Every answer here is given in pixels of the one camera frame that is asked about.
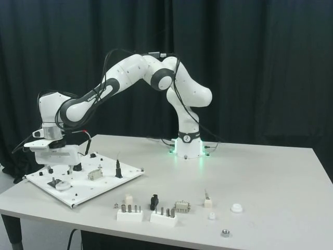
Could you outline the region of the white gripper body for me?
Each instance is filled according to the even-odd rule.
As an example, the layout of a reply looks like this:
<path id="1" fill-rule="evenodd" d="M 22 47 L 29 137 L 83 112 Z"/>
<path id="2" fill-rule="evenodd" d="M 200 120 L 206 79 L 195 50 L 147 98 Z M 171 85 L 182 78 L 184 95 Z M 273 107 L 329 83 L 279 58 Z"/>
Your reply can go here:
<path id="1" fill-rule="evenodd" d="M 79 146 L 66 145 L 61 148 L 31 148 L 35 160 L 40 165 L 68 165 L 75 166 L 79 163 Z"/>

